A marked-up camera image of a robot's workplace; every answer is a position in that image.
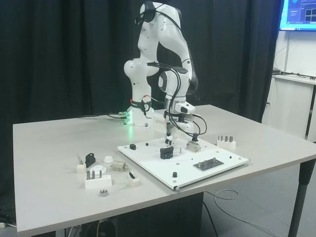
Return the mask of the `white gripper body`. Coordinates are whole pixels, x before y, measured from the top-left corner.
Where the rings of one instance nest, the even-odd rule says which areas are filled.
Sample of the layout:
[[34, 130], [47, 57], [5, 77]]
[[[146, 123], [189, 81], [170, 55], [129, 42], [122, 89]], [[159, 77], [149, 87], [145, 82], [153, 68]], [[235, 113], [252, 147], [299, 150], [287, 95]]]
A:
[[190, 134], [193, 134], [193, 122], [175, 122], [172, 123], [164, 118], [154, 119], [154, 129], [162, 135], [164, 140], [171, 139], [175, 141], [176, 139], [191, 140]]

